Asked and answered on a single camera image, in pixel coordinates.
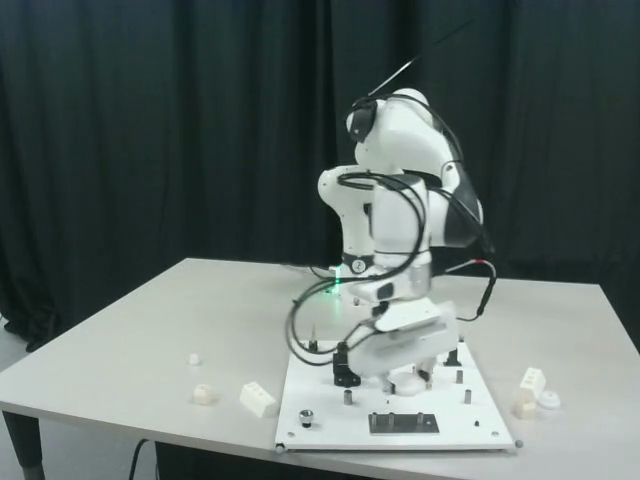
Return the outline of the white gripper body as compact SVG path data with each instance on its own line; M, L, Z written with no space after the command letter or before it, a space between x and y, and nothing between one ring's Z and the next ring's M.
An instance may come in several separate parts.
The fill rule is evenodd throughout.
M458 344L454 305L390 305L374 322L373 330L347 356L350 370L364 378L419 365Z

